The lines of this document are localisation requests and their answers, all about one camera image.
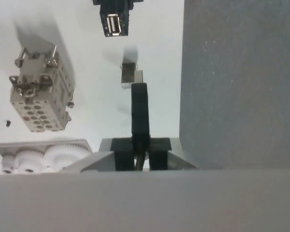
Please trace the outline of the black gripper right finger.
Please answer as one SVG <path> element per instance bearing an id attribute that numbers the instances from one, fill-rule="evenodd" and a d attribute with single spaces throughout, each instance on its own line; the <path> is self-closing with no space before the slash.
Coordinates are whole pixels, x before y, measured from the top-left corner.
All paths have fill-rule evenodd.
<path id="1" fill-rule="evenodd" d="M 151 138 L 148 150 L 150 170 L 197 170 L 198 164 L 186 153 L 179 138 Z"/>

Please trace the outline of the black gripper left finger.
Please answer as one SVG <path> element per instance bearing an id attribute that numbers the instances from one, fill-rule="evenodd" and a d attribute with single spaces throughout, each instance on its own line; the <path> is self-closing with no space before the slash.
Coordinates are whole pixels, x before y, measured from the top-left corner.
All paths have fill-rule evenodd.
<path id="1" fill-rule="evenodd" d="M 102 139 L 99 151 L 63 168 L 61 173 L 85 171 L 116 172 L 133 170 L 133 147 L 130 138 Z"/>

